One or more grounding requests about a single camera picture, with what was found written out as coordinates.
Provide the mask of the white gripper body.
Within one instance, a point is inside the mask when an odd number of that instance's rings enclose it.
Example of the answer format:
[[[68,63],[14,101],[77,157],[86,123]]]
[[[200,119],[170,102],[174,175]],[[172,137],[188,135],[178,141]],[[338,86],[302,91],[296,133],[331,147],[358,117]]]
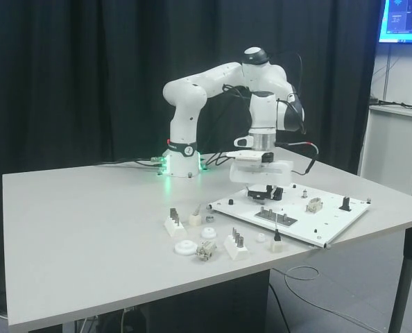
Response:
[[[292,183],[293,162],[278,160],[258,165],[234,161],[230,167],[230,180],[247,185],[289,186]]]

